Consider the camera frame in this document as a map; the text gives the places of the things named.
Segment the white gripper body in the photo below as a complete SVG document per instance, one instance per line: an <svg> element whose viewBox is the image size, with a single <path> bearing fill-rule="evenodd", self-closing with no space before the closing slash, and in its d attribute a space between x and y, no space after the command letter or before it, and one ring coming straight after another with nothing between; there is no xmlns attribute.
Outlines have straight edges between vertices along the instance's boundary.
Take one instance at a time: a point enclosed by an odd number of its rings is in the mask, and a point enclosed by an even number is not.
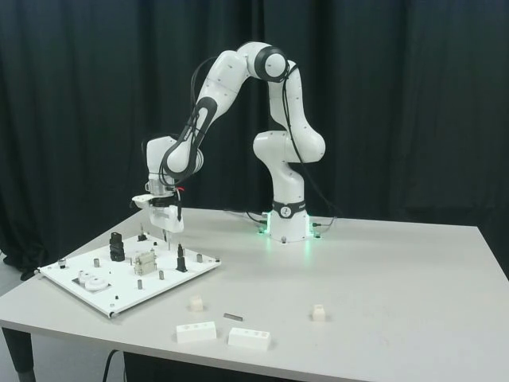
<svg viewBox="0 0 509 382"><path fill-rule="evenodd" d="M175 204L152 204L149 206L150 222L152 225L171 231L171 233L180 233L184 231L184 218L182 208Z"/></svg>

